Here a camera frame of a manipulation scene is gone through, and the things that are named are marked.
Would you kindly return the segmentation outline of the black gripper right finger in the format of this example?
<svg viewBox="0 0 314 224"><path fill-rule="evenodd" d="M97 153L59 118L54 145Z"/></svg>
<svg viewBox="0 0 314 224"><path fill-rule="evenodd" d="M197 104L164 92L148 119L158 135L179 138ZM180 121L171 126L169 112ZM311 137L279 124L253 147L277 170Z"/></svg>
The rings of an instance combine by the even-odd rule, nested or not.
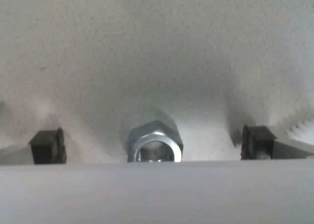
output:
<svg viewBox="0 0 314 224"><path fill-rule="evenodd" d="M313 159L313 157L313 124L297 124L287 131L264 125L243 127L241 160Z"/></svg>

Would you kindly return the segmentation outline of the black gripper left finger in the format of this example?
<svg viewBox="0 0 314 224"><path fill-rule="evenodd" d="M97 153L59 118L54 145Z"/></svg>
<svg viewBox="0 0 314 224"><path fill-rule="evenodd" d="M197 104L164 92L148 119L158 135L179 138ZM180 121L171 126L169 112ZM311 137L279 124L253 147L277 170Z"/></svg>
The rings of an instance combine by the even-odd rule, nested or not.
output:
<svg viewBox="0 0 314 224"><path fill-rule="evenodd" d="M64 130L40 130L26 145L11 145L0 150L1 165L66 164Z"/></svg>

